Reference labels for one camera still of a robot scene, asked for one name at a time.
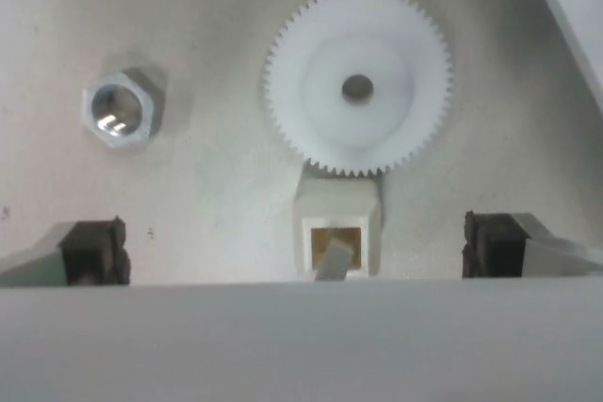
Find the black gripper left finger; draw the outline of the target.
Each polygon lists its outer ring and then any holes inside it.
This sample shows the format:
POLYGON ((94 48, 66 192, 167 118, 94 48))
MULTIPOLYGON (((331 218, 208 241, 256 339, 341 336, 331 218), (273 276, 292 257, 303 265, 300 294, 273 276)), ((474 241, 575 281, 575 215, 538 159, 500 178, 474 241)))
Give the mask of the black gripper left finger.
POLYGON ((55 224, 32 248, 1 259, 3 287, 127 286, 130 257, 119 217, 55 224))

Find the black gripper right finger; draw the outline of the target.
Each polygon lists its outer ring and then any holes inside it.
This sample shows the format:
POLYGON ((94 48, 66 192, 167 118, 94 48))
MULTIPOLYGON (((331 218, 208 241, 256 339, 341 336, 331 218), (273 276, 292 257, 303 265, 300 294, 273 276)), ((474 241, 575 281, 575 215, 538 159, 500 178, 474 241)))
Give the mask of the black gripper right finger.
POLYGON ((463 277, 559 278, 600 276, 602 250, 553 234, 530 213, 468 211, 463 277))

